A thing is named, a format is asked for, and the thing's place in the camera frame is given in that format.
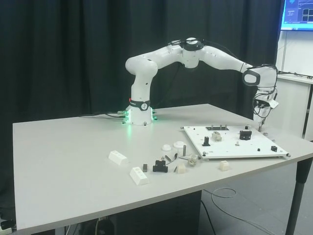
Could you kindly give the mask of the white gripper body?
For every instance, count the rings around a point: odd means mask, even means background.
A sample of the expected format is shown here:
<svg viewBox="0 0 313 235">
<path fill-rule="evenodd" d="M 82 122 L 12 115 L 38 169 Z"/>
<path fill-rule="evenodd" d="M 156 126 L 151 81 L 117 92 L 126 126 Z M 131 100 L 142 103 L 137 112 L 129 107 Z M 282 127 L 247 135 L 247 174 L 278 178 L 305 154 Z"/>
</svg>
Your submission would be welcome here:
<svg viewBox="0 0 313 235">
<path fill-rule="evenodd" d="M 253 121 L 257 123 L 264 123 L 269 114 L 269 107 L 255 107 L 253 109 Z"/>
</svg>

